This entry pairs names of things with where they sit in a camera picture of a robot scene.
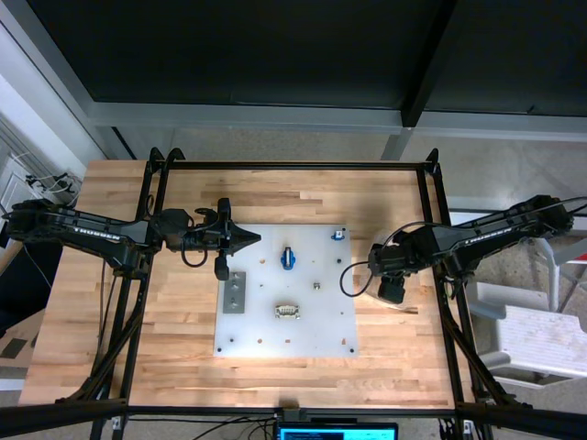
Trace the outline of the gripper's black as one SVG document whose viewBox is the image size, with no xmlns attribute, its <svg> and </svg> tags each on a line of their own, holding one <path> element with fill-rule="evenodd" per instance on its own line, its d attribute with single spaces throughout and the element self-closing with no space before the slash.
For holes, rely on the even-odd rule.
<svg viewBox="0 0 587 440">
<path fill-rule="evenodd" d="M 231 246 L 231 227 L 234 225 L 231 219 L 231 206 L 228 198 L 218 200 L 217 209 L 197 208 L 194 210 L 197 215 L 203 217 L 199 224 L 189 225 L 188 231 L 183 236 L 183 264 L 187 267 L 197 269 L 207 262 L 208 252 L 217 253 L 214 263 L 214 273 L 219 281 L 227 281 L 229 268 L 227 265 L 227 254 Z M 235 226 L 235 250 L 260 242 L 259 234 Z M 187 251 L 198 251 L 204 254 L 199 263 L 191 263 L 186 257 Z"/>
<path fill-rule="evenodd" d="M 373 244 L 369 254 L 371 275 L 380 278 L 377 292 L 380 300 L 392 304 L 404 302 L 404 278 L 415 267 L 415 254 L 410 247 Z"/>
</svg>

